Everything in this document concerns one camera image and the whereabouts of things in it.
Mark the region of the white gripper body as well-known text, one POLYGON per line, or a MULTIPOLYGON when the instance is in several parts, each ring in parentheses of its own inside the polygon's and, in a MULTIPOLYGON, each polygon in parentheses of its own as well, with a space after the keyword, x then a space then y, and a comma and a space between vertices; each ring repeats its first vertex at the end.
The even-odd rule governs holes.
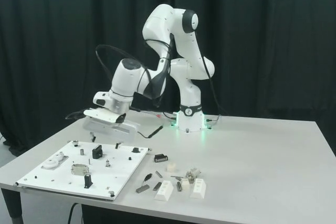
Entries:
POLYGON ((93 132, 95 135, 103 134, 111 137, 113 140, 121 142, 134 141, 137 133, 137 123, 128 120, 120 124, 85 120, 83 128, 93 132))

